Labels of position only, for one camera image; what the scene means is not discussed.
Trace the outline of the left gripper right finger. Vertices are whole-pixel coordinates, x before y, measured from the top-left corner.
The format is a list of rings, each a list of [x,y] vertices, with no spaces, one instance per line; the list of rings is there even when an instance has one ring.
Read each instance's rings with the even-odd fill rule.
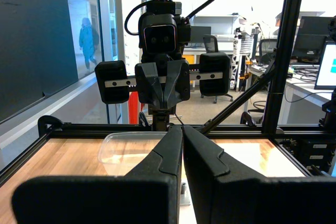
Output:
[[[266,177],[191,126],[183,136],[198,223],[333,223],[334,178]]]

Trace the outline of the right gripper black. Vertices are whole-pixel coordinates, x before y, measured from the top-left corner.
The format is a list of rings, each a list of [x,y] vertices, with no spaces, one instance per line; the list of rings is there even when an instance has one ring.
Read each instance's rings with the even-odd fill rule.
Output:
[[[103,103],[123,103],[130,92],[138,93],[141,103],[170,109],[190,99],[190,82],[199,81],[204,96],[225,95],[230,83],[230,57],[223,52],[200,55],[198,64],[172,59],[167,54],[146,56],[128,76],[123,61],[99,63],[95,74]]]

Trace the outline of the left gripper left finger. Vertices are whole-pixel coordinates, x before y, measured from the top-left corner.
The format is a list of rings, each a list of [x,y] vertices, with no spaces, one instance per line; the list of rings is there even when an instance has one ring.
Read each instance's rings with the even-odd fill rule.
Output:
[[[12,196],[18,223],[178,223],[183,133],[173,126],[124,176],[40,176]]]

